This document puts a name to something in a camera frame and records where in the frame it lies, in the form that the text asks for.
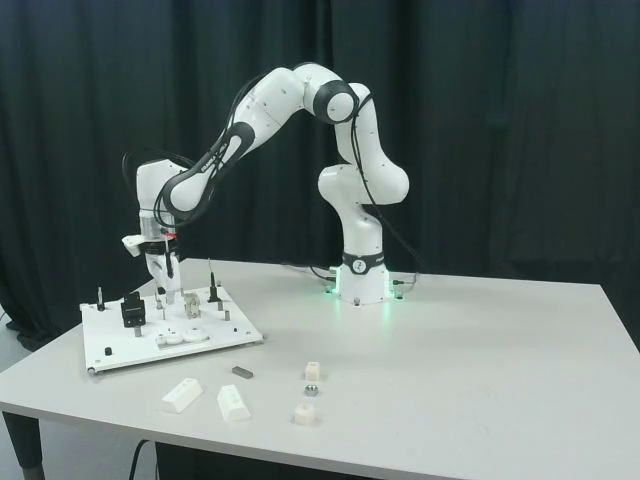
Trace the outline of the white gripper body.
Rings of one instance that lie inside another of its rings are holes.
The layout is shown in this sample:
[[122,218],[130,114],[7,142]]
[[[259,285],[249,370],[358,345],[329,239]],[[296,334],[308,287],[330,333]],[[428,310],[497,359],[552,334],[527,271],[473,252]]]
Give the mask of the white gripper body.
[[169,254],[146,254],[146,265],[155,285],[163,287],[165,291],[180,290],[180,268],[177,256]]

